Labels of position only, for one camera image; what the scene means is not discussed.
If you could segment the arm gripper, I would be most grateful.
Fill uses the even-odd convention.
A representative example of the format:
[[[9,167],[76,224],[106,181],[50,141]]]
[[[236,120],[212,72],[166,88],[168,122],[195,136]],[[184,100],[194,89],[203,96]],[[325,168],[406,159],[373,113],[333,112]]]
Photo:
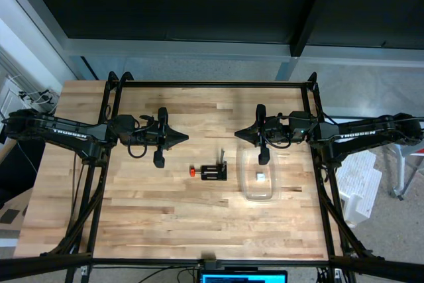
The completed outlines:
[[[159,108],[157,119],[148,115],[141,115],[140,118],[145,120],[146,124],[138,132],[139,139],[145,147],[157,147],[153,155],[153,163],[157,168],[164,168],[163,151],[187,141],[189,136],[175,131],[168,125],[168,112],[165,107]]]
[[[266,107],[263,104],[258,104],[256,122],[235,132],[235,137],[249,142],[255,147],[260,147],[259,165],[267,165],[270,161],[268,144],[277,149],[286,149],[290,146],[290,132],[285,125],[280,123],[282,119],[286,119],[282,113],[267,117]]]

